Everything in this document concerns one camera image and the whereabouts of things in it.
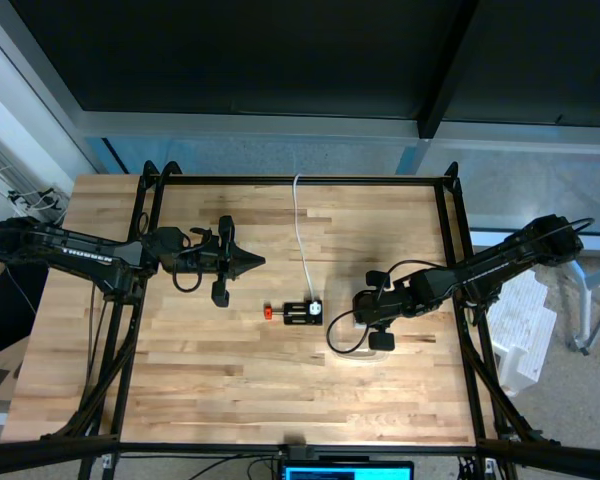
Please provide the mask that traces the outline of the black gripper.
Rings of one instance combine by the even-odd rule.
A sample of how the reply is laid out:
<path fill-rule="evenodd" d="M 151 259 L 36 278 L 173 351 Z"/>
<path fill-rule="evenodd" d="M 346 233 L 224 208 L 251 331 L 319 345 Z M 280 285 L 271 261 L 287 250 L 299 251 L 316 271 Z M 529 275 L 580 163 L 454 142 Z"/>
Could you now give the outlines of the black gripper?
<path fill-rule="evenodd" d="M 226 281 L 265 265 L 265 258 L 232 243 L 235 238 L 235 225 L 231 216 L 225 215 L 219 219 L 217 235 L 210 229 L 198 229 L 197 233 L 201 235 L 201 242 L 194 247 L 195 272 L 199 279 L 202 279 L 204 274 L 217 276 L 212 283 L 211 299 L 217 307 L 228 307 L 229 292 L 226 289 Z M 230 273 L 231 259 L 235 262 Z"/>
<path fill-rule="evenodd" d="M 395 337 L 388 329 L 410 310 L 411 293 L 401 284 L 389 290 L 390 277 L 385 272 L 368 271 L 365 281 L 368 289 L 353 298 L 354 322 L 366 328 L 370 350 L 391 352 L 395 349 Z"/>

